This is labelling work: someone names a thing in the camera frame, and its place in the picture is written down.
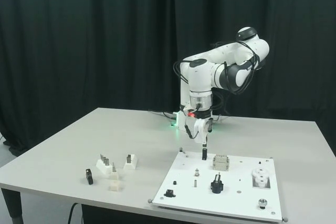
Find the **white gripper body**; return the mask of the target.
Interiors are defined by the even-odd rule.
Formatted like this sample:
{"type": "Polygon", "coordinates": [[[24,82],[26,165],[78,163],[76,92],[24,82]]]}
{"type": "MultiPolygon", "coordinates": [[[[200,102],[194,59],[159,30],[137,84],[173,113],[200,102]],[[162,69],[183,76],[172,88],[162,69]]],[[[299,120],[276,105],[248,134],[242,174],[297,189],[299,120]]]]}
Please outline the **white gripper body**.
{"type": "Polygon", "coordinates": [[[198,144],[202,144],[208,134],[208,119],[196,119],[194,131],[196,133],[194,141],[198,144]]]}

